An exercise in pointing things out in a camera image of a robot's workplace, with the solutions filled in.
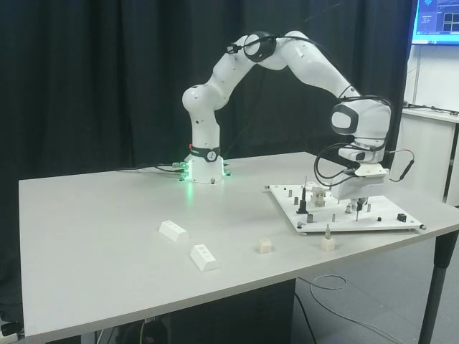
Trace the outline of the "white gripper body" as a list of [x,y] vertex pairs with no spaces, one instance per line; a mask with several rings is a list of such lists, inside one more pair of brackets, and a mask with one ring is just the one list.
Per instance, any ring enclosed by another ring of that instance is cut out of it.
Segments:
[[370,196],[382,196],[389,185],[389,176],[357,177],[340,176],[331,187],[331,194],[335,199],[360,199]]

